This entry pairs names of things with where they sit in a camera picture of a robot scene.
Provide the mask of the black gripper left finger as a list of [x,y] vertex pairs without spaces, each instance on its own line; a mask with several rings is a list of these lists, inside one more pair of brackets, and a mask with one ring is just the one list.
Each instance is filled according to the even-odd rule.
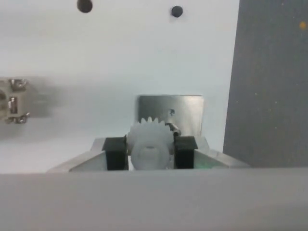
[[127,137],[96,138],[90,151],[79,159],[81,163],[70,171],[128,170]]

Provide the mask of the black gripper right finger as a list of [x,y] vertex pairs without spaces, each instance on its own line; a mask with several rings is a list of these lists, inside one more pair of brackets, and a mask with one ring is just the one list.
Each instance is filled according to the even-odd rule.
[[211,149],[203,136],[177,136],[174,141],[175,169],[248,168],[234,157]]

